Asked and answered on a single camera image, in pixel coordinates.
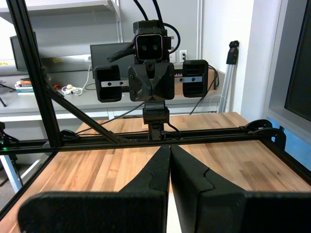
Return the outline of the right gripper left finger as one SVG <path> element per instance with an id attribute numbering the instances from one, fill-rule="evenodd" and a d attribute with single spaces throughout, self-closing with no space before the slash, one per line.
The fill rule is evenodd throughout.
<path id="1" fill-rule="evenodd" d="M 19 208 L 24 233 L 164 233 L 170 147 L 161 146 L 118 192 L 41 192 Z"/>

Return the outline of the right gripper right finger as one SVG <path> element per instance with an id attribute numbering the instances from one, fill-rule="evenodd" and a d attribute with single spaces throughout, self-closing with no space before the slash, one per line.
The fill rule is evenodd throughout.
<path id="1" fill-rule="evenodd" d="M 246 191 L 177 145 L 171 181 L 184 233 L 308 233 L 308 192 Z"/>

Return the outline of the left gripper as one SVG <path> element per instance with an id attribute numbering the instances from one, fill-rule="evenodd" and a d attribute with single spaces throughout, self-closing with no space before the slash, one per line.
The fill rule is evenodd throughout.
<path id="1" fill-rule="evenodd" d="M 100 102 L 118 102 L 128 87 L 131 101 L 164 101 L 175 97 L 175 83 L 182 83 L 186 98 L 204 97 L 208 93 L 208 62 L 186 60 L 182 66 L 182 76 L 175 78 L 176 70 L 170 62 L 145 62 L 132 65 L 128 78 L 122 80 L 117 65 L 97 66 L 93 74 L 97 97 Z"/>

